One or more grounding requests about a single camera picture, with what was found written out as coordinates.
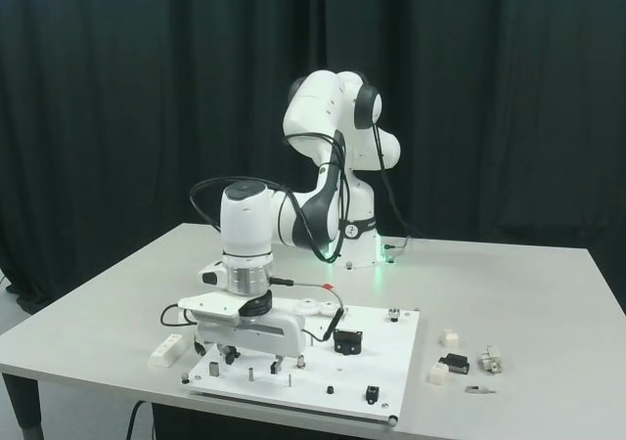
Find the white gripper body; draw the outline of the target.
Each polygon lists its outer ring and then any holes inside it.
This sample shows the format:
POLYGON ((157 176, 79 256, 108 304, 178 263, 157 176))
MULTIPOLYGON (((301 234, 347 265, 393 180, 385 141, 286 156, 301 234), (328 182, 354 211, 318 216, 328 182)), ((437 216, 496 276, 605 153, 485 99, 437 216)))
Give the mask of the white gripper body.
POLYGON ((200 313, 195 313, 194 317, 205 342, 281 357, 297 358, 304 353, 306 319, 290 311, 269 311, 261 316, 238 316, 235 319, 200 313))

